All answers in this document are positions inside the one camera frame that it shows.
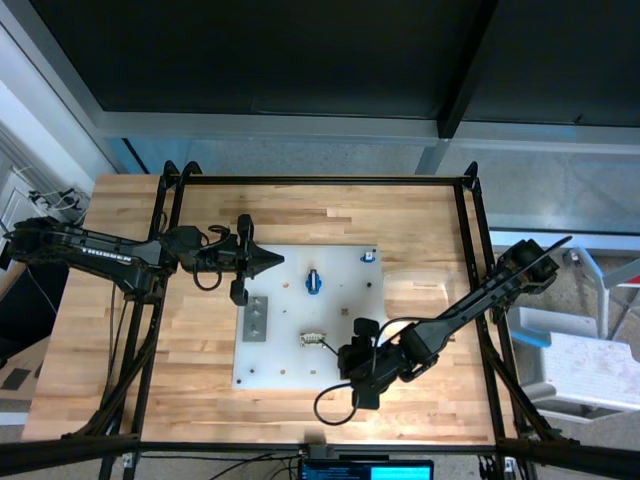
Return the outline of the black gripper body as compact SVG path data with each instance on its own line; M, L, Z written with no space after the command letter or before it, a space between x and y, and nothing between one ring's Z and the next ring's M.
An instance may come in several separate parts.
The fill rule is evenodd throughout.
M230 298L236 306L246 306L249 293L245 281L255 276L250 252L254 224L249 214L238 217L236 230L236 234L230 234L219 246L219 272L235 275L230 286Z
M394 347L380 345L383 332L391 325L401 322L402 318L378 321L357 318L354 321L351 359L352 404L356 409L378 409L380 395L397 377L398 362L391 360Z

